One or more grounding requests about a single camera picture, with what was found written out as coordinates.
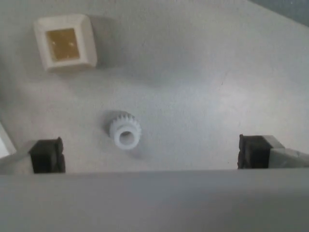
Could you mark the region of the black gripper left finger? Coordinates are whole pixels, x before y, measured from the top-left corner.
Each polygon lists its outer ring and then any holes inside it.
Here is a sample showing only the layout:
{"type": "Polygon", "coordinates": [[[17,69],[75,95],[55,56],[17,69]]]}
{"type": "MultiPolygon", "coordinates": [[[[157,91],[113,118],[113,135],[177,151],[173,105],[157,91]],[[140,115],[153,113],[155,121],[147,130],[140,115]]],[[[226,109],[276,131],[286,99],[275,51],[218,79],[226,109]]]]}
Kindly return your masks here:
{"type": "Polygon", "coordinates": [[[32,140],[13,154],[0,159],[1,174],[65,173],[64,146],[56,139],[32,140]]]}

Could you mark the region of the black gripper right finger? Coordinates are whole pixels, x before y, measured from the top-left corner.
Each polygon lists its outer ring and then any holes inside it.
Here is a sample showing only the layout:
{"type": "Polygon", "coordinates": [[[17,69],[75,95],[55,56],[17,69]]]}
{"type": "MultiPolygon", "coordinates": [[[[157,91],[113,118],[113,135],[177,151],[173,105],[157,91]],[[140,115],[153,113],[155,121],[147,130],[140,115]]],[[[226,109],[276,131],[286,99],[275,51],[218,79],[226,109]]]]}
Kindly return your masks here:
{"type": "Polygon", "coordinates": [[[309,155],[284,147],[272,135],[239,136],[238,169],[308,168],[309,155]]]}

